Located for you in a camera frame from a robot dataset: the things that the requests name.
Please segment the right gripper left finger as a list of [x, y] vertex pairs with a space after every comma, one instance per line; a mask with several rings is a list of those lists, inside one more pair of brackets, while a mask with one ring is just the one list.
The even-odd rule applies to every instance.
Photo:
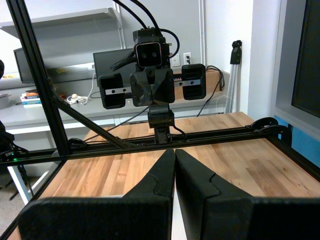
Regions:
[[175, 152], [167, 149], [123, 197], [50, 197], [18, 217], [23, 240], [169, 240]]

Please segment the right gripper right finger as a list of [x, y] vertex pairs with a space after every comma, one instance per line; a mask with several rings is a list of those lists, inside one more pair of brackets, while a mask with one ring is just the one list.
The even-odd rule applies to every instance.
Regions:
[[176, 190], [189, 240], [317, 240], [318, 198], [255, 197], [182, 149]]

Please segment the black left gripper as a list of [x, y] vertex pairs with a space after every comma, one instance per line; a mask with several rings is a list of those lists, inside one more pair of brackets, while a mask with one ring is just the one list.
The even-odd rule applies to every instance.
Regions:
[[200, 63], [183, 65], [178, 75], [171, 68], [137, 71], [131, 74], [127, 87], [120, 73], [101, 75], [97, 82], [105, 109], [124, 107], [126, 94], [131, 94], [135, 107], [170, 104], [175, 101], [178, 87], [188, 101], [206, 96], [206, 68]]

